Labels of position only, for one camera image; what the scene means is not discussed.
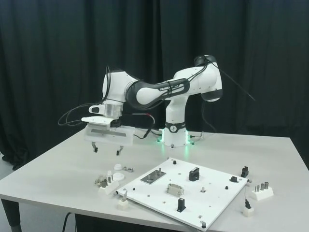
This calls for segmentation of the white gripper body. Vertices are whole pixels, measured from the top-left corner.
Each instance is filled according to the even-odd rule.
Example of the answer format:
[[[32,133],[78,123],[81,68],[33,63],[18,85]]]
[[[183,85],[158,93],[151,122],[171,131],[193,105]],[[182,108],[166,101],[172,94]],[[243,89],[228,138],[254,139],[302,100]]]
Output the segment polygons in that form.
[[[135,128],[130,126],[111,127],[88,124],[84,131],[84,139],[93,143],[114,145],[132,145]]]

